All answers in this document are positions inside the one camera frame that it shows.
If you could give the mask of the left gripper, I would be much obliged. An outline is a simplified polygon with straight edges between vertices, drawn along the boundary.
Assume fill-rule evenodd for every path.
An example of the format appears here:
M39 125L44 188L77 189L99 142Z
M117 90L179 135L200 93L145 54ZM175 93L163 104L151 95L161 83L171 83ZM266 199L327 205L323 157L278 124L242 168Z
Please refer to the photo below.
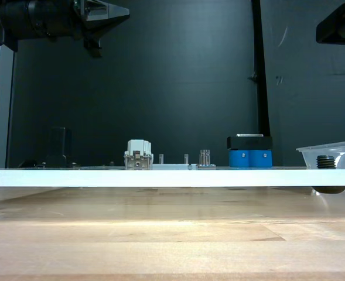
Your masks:
M101 56L93 32L108 31L130 17L128 8L105 1L0 1L0 42L18 51L18 41L83 39L91 57Z

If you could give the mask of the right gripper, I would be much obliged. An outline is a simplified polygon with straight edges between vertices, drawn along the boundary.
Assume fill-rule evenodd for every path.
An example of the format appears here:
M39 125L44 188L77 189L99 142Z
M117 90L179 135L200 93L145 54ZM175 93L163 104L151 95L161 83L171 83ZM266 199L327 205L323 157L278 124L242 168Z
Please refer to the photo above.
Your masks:
M318 44L345 45L345 3L317 25L315 39Z

